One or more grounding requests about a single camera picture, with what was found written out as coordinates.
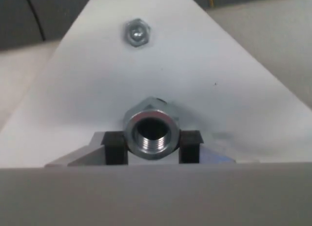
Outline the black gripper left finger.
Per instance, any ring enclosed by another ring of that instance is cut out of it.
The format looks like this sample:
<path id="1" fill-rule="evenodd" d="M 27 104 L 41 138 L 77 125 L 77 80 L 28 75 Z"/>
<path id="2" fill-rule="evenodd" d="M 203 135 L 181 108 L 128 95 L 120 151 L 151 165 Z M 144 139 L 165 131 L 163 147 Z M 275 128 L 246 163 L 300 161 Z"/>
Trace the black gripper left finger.
<path id="1" fill-rule="evenodd" d="M 111 166 L 128 164 L 128 147 L 122 131 L 96 132 L 88 145 L 47 166 Z"/>

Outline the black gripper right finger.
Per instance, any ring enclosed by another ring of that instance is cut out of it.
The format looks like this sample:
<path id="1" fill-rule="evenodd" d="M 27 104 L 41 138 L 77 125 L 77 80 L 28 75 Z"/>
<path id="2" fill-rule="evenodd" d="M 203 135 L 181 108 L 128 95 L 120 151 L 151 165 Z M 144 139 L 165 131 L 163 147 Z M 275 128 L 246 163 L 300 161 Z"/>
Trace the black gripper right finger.
<path id="1" fill-rule="evenodd" d="M 232 158 L 205 147 L 199 130 L 180 130 L 178 150 L 180 164 L 236 163 Z"/>

